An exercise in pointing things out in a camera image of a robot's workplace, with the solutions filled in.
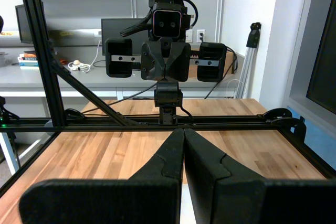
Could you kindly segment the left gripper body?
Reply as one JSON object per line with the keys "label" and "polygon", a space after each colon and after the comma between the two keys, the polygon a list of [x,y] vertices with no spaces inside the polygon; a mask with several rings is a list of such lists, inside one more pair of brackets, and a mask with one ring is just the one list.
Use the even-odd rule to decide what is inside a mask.
{"label": "left gripper body", "polygon": [[[170,54],[172,40],[159,40],[164,62]],[[133,54],[131,39],[108,39],[105,42],[106,72],[113,78],[129,78],[132,71],[141,71],[141,50]],[[224,76],[226,46],[222,43],[203,42],[199,50],[192,50],[190,64],[197,65],[197,79],[202,82],[219,82]]]}

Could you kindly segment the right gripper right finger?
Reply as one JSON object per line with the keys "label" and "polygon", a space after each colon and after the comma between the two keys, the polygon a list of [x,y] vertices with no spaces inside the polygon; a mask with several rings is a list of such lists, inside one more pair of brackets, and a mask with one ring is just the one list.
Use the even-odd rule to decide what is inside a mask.
{"label": "right gripper right finger", "polygon": [[197,223],[335,223],[335,180],[268,179],[196,131],[184,134]]}

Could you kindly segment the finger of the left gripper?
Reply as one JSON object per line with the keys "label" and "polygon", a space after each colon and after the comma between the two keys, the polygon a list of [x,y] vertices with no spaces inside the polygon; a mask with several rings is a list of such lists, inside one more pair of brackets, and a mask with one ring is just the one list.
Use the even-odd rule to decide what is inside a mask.
{"label": "finger of the left gripper", "polygon": [[141,49],[141,78],[160,81],[164,78],[165,62],[159,41],[146,41]]}
{"label": "finger of the left gripper", "polygon": [[187,81],[191,46],[185,42],[172,42],[165,64],[165,78],[171,81]]}

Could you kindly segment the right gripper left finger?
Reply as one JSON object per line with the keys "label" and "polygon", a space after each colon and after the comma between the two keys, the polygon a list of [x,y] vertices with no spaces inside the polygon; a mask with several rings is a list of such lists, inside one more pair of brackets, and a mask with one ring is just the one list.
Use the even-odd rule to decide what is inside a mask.
{"label": "right gripper left finger", "polygon": [[19,201],[23,223],[179,223],[184,131],[174,130],[127,180],[50,179]]}

